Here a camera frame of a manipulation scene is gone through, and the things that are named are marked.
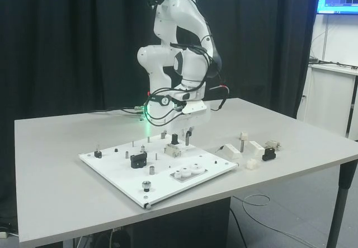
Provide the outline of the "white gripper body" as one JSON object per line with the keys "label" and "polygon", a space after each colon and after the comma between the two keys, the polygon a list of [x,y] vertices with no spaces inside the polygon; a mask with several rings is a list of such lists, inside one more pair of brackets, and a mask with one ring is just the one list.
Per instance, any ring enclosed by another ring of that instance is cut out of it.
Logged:
{"label": "white gripper body", "polygon": [[168,132],[187,131],[195,126],[207,123],[210,120],[210,109],[204,111],[181,115],[168,124]]}

